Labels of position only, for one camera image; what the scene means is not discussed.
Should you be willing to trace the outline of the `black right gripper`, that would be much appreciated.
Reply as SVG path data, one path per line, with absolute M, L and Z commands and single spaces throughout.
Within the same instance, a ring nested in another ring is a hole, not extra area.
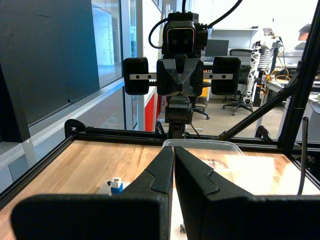
M 151 86 L 157 88 L 160 96 L 183 95 L 198 97 L 210 79 L 214 95 L 233 95 L 237 92 L 241 60 L 238 57 L 215 57 L 209 72 L 204 62 L 195 56 L 167 54 L 156 63 L 156 72 L 149 72 L 148 59 L 130 57 L 123 61 L 125 92 L 128 95 L 145 95 Z

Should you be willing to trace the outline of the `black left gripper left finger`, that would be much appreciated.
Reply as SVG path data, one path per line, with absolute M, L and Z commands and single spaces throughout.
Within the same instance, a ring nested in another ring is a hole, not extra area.
M 174 153 L 164 147 L 118 194 L 40 194 L 20 201 L 10 223 L 18 240 L 168 240 Z

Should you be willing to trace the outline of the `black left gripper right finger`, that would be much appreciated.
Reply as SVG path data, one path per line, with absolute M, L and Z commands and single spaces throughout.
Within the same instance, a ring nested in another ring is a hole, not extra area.
M 253 195 L 176 146 L 175 186 L 190 240 L 317 240 L 317 195 Z

